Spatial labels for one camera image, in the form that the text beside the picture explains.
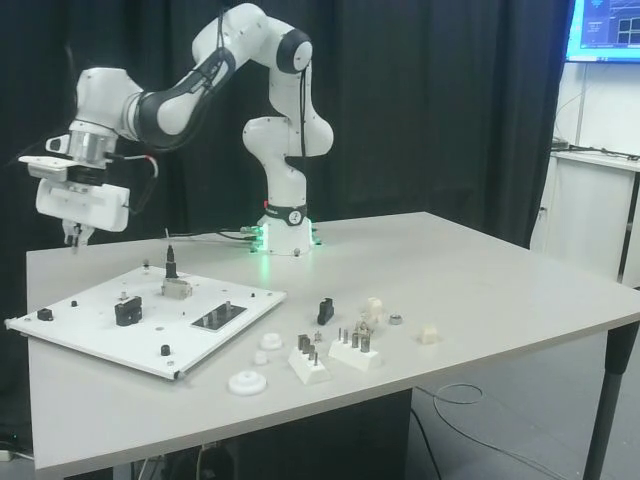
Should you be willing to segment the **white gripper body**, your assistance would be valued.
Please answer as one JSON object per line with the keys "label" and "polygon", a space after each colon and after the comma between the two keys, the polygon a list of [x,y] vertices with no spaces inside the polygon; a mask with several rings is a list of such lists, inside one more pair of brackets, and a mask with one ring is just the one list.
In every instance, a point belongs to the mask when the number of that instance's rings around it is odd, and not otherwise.
{"label": "white gripper body", "polygon": [[129,197],[130,191],[119,186],[57,183],[43,179],[36,194],[36,210],[94,229],[121,232],[128,225]]}

